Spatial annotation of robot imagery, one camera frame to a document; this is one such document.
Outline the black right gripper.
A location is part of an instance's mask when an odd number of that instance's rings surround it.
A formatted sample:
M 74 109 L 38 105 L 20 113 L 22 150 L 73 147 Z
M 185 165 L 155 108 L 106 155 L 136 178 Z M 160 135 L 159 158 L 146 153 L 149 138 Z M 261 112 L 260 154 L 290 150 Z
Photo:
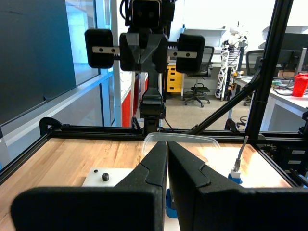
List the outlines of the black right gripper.
M 163 73 L 169 57 L 176 58 L 176 71 L 185 74 L 199 72 L 205 47 L 205 38 L 180 34 L 178 42 L 171 43 L 164 34 L 122 33 L 119 46 L 113 45 L 109 29 L 89 29 L 85 32 L 89 66 L 109 69 L 115 60 L 123 71 Z

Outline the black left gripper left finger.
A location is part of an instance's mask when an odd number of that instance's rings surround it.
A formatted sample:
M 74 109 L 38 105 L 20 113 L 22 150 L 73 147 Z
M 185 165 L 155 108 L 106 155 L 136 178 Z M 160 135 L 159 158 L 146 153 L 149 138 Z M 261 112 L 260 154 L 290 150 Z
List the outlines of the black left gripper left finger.
M 167 144 L 159 141 L 114 187 L 37 187 L 15 197 L 18 231 L 161 231 Z

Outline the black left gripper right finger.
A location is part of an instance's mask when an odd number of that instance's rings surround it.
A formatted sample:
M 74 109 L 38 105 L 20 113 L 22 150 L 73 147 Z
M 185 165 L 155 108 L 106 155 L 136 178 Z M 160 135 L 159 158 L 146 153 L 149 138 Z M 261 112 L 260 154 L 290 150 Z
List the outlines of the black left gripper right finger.
M 168 174 L 183 231 L 305 231 L 305 188 L 244 188 L 168 142 Z

